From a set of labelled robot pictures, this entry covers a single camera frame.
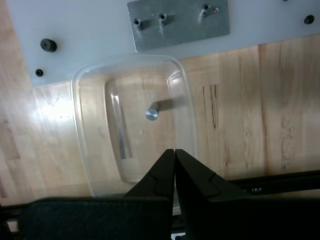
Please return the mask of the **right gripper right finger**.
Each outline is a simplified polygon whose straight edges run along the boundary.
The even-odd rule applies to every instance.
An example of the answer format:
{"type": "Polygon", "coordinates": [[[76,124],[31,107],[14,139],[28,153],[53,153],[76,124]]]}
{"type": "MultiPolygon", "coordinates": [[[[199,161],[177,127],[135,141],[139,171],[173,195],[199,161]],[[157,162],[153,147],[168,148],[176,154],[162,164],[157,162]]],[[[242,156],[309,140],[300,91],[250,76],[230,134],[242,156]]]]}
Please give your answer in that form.
{"type": "Polygon", "coordinates": [[[175,182],[182,214],[195,214],[215,203],[238,201],[250,196],[183,149],[175,150],[175,158],[175,182]]]}

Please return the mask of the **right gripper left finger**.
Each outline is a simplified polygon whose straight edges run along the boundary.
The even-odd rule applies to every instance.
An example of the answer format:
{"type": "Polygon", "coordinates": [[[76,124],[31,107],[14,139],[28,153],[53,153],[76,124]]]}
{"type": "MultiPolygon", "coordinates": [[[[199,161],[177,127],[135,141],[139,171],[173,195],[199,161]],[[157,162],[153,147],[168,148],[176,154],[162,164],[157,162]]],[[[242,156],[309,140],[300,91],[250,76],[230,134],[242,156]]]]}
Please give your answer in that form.
{"type": "Polygon", "coordinates": [[[126,198],[155,202],[168,215],[173,211],[175,189],[175,151],[167,149],[145,176],[126,194],[126,198]]]}

